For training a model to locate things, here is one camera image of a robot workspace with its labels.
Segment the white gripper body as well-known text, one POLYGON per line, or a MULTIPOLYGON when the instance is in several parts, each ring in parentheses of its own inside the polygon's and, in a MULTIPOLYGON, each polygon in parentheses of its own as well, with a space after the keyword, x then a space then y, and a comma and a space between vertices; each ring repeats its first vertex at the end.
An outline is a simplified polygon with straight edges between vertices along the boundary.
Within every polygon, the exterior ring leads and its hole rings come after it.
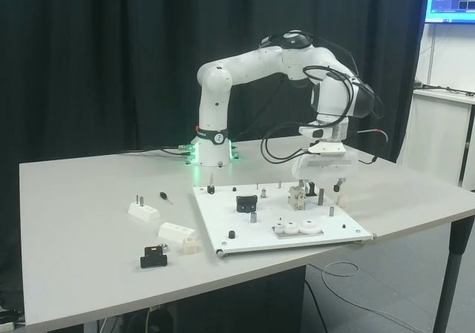
POLYGON ((292 175, 297 180, 307 182, 336 182, 354 176, 358 170, 356 152, 346 152, 342 156, 322 156, 305 154, 292 165, 292 175))

